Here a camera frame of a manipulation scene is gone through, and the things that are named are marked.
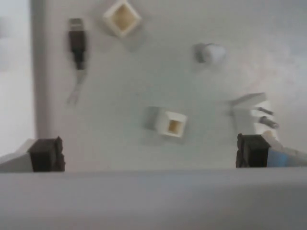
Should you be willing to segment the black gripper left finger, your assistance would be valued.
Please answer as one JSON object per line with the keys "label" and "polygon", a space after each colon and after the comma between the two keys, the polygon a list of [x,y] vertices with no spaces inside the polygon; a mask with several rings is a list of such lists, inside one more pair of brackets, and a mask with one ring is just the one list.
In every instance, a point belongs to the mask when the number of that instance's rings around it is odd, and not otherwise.
{"label": "black gripper left finger", "polygon": [[28,139],[17,151],[0,157],[2,173],[64,172],[63,141],[57,138]]}

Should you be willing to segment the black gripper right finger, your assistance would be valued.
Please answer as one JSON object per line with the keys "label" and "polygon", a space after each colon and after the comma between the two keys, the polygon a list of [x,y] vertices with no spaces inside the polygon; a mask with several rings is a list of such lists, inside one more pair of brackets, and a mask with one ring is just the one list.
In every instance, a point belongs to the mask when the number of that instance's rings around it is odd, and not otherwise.
{"label": "black gripper right finger", "polygon": [[237,136],[236,168],[306,167],[307,154],[283,146],[269,134]]}

